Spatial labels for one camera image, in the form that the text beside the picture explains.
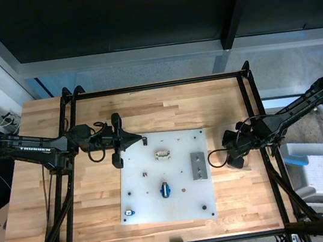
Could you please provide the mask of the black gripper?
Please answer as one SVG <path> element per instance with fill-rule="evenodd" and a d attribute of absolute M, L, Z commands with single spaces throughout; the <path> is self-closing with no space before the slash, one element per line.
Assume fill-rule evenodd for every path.
<path fill-rule="evenodd" d="M 227 165 L 230 168 L 242 169 L 244 166 L 244 157 L 255 150 L 256 138 L 252 127 L 243 127 L 240 131 L 228 131 L 223 134 L 222 145 L 227 150 Z"/>
<path fill-rule="evenodd" d="M 114 150 L 112 164 L 116 169 L 122 169 L 124 164 L 121 151 L 124 151 L 142 140 L 142 135 L 133 134 L 122 129 L 122 120 L 118 113 L 111 115 L 111 125 L 104 124 L 102 130 L 102 146 L 104 150 Z"/>

